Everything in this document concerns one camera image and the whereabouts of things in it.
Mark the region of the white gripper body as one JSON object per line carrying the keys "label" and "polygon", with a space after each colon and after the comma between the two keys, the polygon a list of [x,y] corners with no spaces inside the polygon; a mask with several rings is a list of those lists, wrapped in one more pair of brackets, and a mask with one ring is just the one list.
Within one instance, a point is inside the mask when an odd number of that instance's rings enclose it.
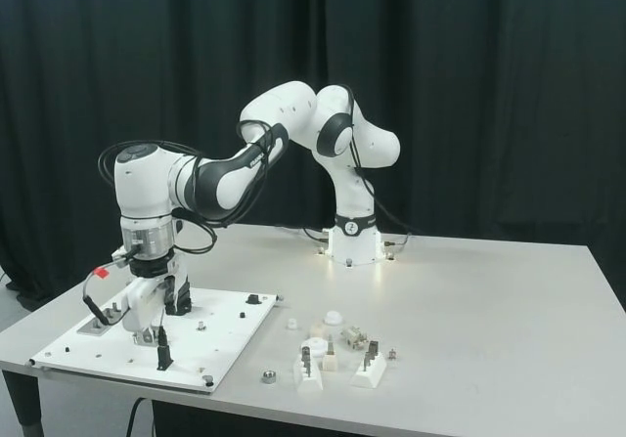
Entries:
{"label": "white gripper body", "polygon": [[129,332],[143,331],[163,308],[163,279],[136,278],[122,291],[121,303],[127,310],[123,328]]}

